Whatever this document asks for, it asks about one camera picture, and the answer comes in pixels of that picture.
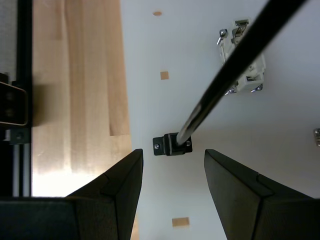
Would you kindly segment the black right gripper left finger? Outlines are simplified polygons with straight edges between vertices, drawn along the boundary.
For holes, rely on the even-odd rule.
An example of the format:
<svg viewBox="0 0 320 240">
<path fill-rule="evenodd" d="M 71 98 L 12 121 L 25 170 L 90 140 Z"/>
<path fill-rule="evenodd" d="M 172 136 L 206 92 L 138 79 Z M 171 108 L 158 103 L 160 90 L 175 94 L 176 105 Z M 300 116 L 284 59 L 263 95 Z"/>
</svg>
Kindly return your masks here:
<svg viewBox="0 0 320 240">
<path fill-rule="evenodd" d="M 135 149 L 66 197 L 1 198 L 0 238 L 129 240 L 143 167 L 143 150 Z"/>
</svg>

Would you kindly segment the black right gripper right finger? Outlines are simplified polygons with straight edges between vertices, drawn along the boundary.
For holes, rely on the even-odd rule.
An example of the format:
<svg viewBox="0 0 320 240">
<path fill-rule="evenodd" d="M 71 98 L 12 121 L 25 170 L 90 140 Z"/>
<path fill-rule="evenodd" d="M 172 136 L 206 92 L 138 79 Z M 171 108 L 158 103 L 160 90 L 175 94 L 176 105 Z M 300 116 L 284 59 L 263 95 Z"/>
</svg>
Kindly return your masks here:
<svg viewBox="0 0 320 240">
<path fill-rule="evenodd" d="M 208 188 L 229 240 L 318 240 L 320 201 L 213 149 L 204 154 Z"/>
</svg>

